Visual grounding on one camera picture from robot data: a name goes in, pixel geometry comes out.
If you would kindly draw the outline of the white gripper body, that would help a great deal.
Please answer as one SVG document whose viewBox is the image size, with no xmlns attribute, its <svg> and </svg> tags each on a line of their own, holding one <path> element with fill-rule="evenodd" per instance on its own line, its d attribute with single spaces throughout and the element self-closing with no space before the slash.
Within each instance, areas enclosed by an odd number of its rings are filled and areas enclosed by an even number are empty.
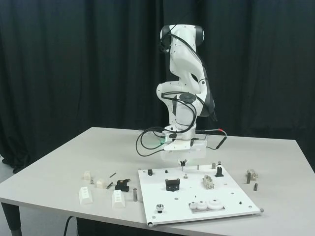
<svg viewBox="0 0 315 236">
<path fill-rule="evenodd" d="M 162 160 L 190 160 L 206 156 L 206 140 L 175 140 L 167 144 L 160 156 Z"/>
</svg>

